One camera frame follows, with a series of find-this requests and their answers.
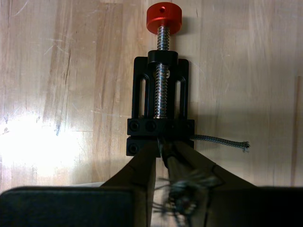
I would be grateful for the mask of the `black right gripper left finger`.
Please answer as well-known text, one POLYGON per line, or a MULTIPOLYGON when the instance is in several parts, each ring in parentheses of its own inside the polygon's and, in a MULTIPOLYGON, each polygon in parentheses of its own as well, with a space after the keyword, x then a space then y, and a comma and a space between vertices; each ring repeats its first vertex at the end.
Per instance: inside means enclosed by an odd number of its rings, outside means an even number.
POLYGON ((149 227, 156 177, 157 143, 145 145, 117 174, 102 184, 110 194, 109 227, 149 227))

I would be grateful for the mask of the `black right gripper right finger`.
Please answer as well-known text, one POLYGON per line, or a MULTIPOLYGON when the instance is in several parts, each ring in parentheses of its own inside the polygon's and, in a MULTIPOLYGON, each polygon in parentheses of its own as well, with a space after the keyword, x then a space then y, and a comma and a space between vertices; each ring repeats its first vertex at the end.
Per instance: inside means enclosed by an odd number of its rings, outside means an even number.
POLYGON ((204 227, 214 193, 256 186, 232 174, 184 142, 174 142, 174 215, 187 227, 204 227))

